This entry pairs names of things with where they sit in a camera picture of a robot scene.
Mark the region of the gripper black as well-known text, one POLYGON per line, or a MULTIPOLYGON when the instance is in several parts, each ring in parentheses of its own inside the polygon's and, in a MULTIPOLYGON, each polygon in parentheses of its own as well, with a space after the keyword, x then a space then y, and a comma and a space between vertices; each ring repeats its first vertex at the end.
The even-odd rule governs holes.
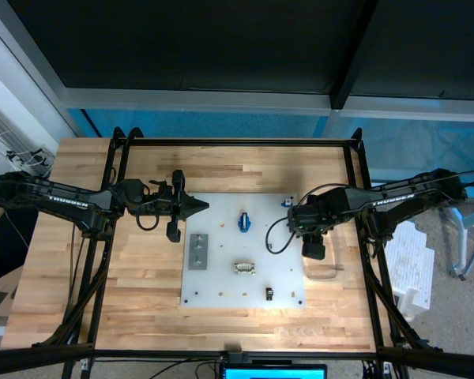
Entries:
POLYGON ((322 235, 304 235, 302 256, 313 260, 325 259, 325 246, 322 235))
POLYGON ((172 173, 171 184, 166 181, 159 184, 159 189, 154 203, 156 216, 168 216, 171 220, 167 223, 166 236, 170 242, 180 242, 181 231, 179 221, 184 221, 189 217, 205 211, 209 208, 209 203, 194 196, 184 193, 185 177, 181 170, 172 173), (183 204, 187 206, 182 213, 183 204))

